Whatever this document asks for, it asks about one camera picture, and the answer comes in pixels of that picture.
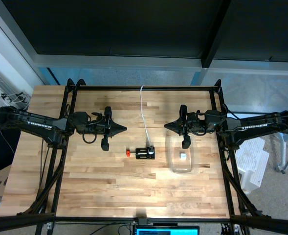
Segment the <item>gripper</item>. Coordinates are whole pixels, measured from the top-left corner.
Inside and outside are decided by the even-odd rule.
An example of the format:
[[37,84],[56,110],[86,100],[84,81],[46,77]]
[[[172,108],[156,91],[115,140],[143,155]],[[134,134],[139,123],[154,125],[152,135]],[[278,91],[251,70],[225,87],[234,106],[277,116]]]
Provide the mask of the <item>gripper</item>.
[[205,129],[203,129],[204,132],[201,134],[190,130],[188,126],[188,115],[186,105],[180,106],[179,118],[175,121],[165,124],[164,127],[170,131],[175,132],[179,136],[183,135],[183,141],[182,141],[183,149],[188,149],[191,145],[191,137],[188,135],[188,133],[192,133],[193,135],[196,136],[204,136],[206,134]]
[[93,112],[92,115],[96,116],[96,120],[92,121],[92,133],[95,135],[103,135],[101,139],[101,148],[103,151],[109,151],[109,140],[117,134],[127,131],[125,126],[117,124],[111,118],[111,107],[105,107],[104,114]]

